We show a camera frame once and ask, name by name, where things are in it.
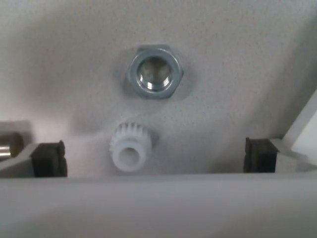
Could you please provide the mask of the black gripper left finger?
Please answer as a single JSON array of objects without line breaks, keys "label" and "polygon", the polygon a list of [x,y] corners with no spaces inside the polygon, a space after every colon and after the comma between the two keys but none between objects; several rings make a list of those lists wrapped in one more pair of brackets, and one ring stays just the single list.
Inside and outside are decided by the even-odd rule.
[{"label": "black gripper left finger", "polygon": [[0,176],[2,178],[68,177],[64,142],[27,145],[17,157],[1,161]]}]

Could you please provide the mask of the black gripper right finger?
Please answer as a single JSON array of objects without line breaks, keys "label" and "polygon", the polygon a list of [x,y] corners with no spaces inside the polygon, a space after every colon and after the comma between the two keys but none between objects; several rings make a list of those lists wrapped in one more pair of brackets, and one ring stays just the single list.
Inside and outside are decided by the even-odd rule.
[{"label": "black gripper right finger", "polygon": [[246,138],[244,173],[315,172],[316,163],[292,151],[280,139]]}]

